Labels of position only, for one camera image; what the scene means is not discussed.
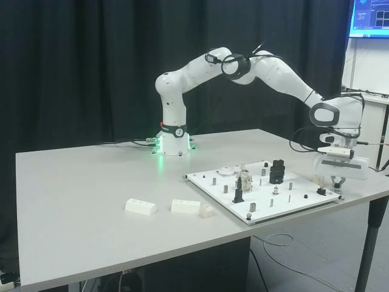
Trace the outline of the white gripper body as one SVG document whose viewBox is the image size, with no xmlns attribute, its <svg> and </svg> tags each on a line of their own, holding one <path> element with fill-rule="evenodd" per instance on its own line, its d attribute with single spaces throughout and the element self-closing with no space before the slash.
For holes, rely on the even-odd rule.
<svg viewBox="0 0 389 292">
<path fill-rule="evenodd" d="M 340 161 L 328 155 L 317 155 L 313 162 L 313 171 L 317 175 L 366 180 L 369 166 L 368 158 L 355 157 L 350 161 Z"/>
</svg>

